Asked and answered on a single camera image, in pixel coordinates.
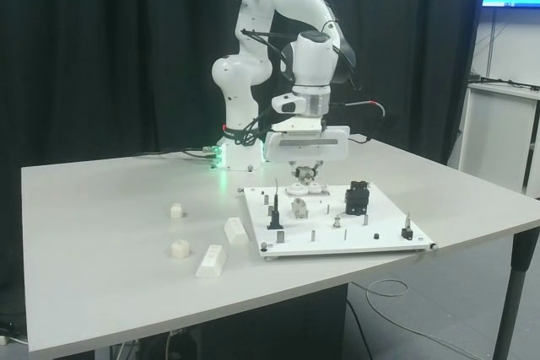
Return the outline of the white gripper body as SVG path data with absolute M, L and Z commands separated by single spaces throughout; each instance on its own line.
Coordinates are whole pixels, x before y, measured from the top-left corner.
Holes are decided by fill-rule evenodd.
M 348 156 L 348 126 L 328 126 L 323 132 L 270 132 L 264 143 L 269 162 L 339 161 Z

